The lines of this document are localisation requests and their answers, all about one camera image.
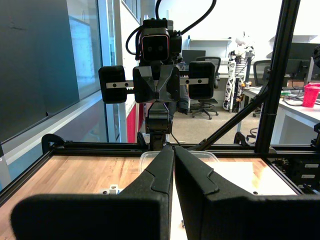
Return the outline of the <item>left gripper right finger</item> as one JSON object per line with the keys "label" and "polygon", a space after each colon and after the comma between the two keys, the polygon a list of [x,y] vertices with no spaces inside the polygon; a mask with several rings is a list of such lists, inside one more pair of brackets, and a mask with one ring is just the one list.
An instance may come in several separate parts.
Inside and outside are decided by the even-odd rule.
{"label": "left gripper right finger", "polygon": [[175,186],[190,240],[317,240],[318,195],[253,195],[181,146]]}

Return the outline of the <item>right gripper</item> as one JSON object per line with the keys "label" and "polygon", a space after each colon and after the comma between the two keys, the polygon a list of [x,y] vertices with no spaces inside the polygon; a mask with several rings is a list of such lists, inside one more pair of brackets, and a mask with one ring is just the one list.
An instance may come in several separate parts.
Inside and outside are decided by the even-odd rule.
{"label": "right gripper", "polygon": [[177,64],[137,66],[132,80],[127,80],[122,65],[103,66],[98,71],[102,100],[120,104],[133,94],[137,103],[177,102],[180,86],[188,85],[188,97],[207,100],[213,97],[216,85],[215,65],[210,61],[193,61],[188,70]]}

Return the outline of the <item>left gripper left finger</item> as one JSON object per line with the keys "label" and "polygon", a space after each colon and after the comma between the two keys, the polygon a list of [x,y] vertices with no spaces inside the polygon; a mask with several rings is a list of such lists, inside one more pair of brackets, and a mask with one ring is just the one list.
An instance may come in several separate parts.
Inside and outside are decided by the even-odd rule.
{"label": "left gripper left finger", "polygon": [[168,240],[174,149],[166,145],[119,194],[38,194],[10,223],[18,240]]}

